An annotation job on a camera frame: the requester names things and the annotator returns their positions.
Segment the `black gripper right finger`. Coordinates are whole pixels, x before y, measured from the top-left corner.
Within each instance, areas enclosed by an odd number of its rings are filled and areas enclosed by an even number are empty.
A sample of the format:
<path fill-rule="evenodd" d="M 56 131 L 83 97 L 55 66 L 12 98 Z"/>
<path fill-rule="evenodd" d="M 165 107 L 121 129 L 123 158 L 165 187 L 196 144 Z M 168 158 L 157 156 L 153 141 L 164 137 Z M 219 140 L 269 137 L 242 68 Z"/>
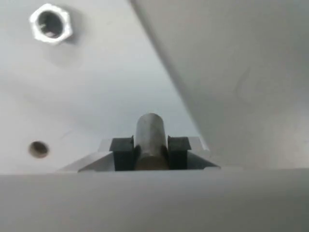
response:
<path fill-rule="evenodd" d="M 167 138 L 169 168 L 171 170 L 204 170 L 205 168 L 221 167 L 207 158 L 200 156 L 199 151 L 205 152 L 199 137 Z"/>

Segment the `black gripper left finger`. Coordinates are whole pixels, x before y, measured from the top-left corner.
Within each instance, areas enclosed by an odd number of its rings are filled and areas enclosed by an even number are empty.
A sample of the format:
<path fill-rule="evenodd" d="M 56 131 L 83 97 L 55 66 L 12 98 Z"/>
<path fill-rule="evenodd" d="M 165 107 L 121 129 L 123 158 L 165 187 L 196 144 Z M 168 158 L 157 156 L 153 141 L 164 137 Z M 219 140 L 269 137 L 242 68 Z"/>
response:
<path fill-rule="evenodd" d="M 61 168 L 59 172 L 132 171 L 135 165 L 134 137 L 104 139 L 97 151 Z"/>

